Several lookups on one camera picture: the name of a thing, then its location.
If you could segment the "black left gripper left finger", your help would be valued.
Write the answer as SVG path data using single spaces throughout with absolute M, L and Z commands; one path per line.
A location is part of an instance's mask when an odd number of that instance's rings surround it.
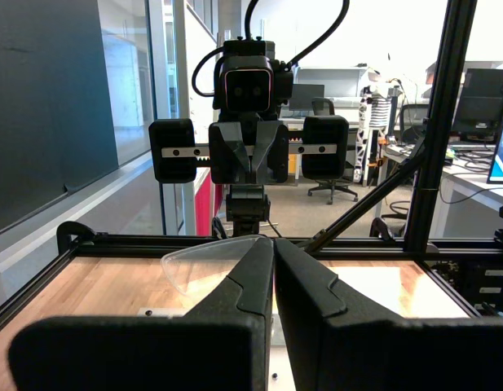
M 19 390 L 264 390 L 274 249 L 256 239 L 181 317 L 42 319 L 12 339 Z

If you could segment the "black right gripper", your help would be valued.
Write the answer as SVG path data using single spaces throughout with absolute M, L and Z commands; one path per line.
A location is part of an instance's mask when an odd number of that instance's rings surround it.
M 302 131 L 282 121 L 216 122 L 207 143 L 196 143 L 189 119 L 153 122 L 149 138 L 158 182 L 192 182 L 208 167 L 214 183 L 284 183 L 289 157 L 302 157 L 302 173 L 312 180 L 339 179 L 345 171 L 349 123 L 340 116 L 308 116 Z

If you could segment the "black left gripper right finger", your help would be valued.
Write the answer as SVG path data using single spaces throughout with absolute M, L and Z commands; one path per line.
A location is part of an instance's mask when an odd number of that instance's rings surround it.
M 276 303 L 299 390 L 503 390 L 503 317 L 406 319 L 279 239 Z

